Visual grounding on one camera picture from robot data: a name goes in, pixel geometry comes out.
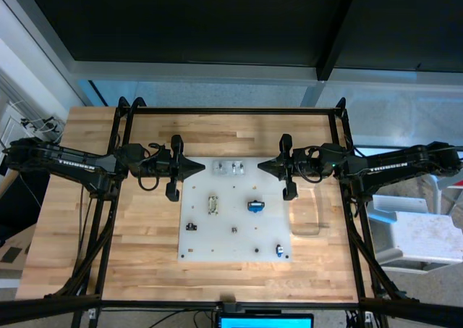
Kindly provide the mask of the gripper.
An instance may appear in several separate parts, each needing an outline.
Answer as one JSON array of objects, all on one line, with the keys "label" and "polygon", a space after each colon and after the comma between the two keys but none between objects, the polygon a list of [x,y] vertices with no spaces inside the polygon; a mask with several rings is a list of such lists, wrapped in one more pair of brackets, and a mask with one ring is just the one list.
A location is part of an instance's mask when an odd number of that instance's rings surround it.
[{"label": "gripper", "polygon": [[[182,154],[183,140],[180,135],[173,135],[171,138],[171,149],[162,146],[156,159],[156,174],[158,177],[168,177],[169,182],[166,184],[166,197],[170,201],[179,200],[179,190],[177,181],[185,181],[187,178],[205,170],[205,165],[192,161]],[[199,168],[199,169],[181,169],[182,168]]]},{"label": "gripper", "polygon": [[263,161],[258,164],[258,169],[271,174],[276,177],[279,181],[285,182],[285,188],[283,189],[283,199],[285,201],[291,201],[295,199],[297,194],[297,185],[293,181],[292,177],[298,174],[300,170],[300,162],[304,161],[305,149],[296,148],[292,150],[292,137],[289,134],[283,134],[280,140],[280,156],[276,158]]}]

